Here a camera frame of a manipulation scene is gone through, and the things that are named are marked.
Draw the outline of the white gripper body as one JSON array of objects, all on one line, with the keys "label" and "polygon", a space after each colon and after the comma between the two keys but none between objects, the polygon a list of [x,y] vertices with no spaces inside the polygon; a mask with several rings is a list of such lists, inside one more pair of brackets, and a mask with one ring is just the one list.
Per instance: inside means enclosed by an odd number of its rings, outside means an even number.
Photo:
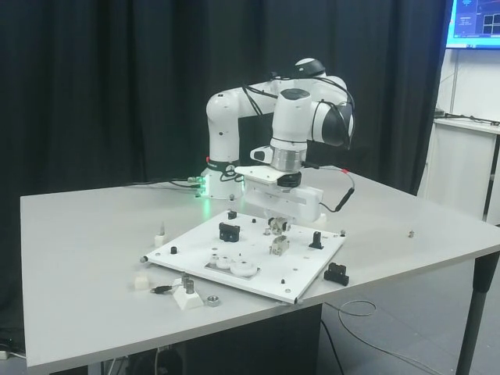
[{"label": "white gripper body", "polygon": [[310,186],[249,186],[245,188],[244,199],[259,207],[267,219],[281,217],[292,223],[313,223],[321,215],[323,190]]}]

